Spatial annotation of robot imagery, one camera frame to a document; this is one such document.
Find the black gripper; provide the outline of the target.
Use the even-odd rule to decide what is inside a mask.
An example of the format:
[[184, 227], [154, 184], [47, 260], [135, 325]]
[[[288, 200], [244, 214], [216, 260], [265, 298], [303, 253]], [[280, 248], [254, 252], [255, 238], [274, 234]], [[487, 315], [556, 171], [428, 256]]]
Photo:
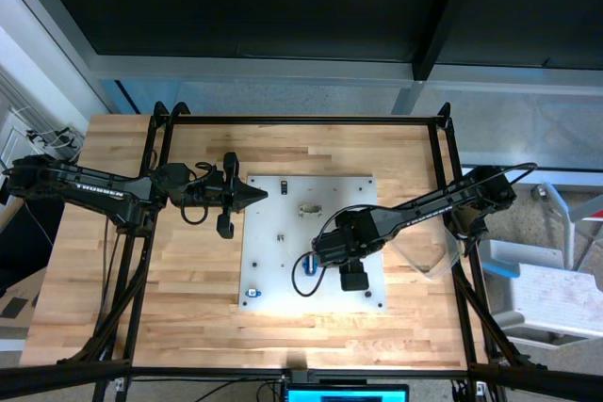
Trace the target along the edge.
[[[231, 214], [235, 205], [238, 174], [239, 160], [236, 154], [234, 152], [226, 153], [223, 156], [222, 169], [219, 171], [221, 213], [217, 219], [217, 232], [223, 239], [232, 239], [234, 237], [235, 226], [231, 221]], [[267, 191], [253, 185], [248, 185], [242, 180], [239, 180], [239, 194], [244, 196], [239, 201], [240, 211], [268, 197]]]
[[367, 291], [368, 274], [363, 259], [380, 250], [380, 239], [371, 216], [372, 205], [353, 205], [334, 218], [329, 234], [329, 264], [337, 265], [344, 292]]

